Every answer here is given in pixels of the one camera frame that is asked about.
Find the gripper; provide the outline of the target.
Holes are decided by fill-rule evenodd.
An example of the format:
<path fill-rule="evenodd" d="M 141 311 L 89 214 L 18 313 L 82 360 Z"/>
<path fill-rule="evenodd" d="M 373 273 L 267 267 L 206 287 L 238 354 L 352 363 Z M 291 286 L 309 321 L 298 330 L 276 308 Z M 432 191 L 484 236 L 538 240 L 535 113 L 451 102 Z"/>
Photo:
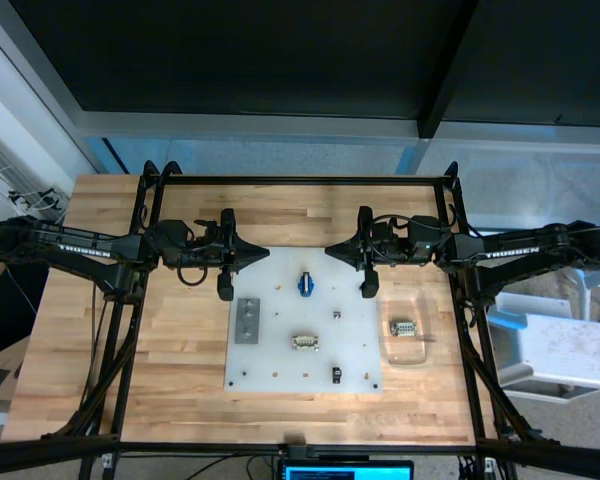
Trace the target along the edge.
<path fill-rule="evenodd" d="M 266 259 L 270 256 L 267 248 L 257 246 L 237 238 L 236 218 L 233 209 L 221 211 L 220 221 L 196 220 L 195 224 L 205 228 L 204 235 L 198 245 L 198 259 L 206 268 L 218 268 L 217 293 L 221 300 L 232 301 L 234 287 L 231 275 L 234 269 L 235 255 L 236 270 L 244 268 Z"/>
<path fill-rule="evenodd" d="M 405 261 L 405 242 L 395 233 L 396 222 L 375 220 L 368 206 L 361 206 L 357 218 L 357 237 L 328 246 L 325 254 L 335 260 L 364 271 L 364 281 L 360 286 L 364 299 L 374 298 L 379 290 L 379 275 L 376 264 L 395 267 Z"/>

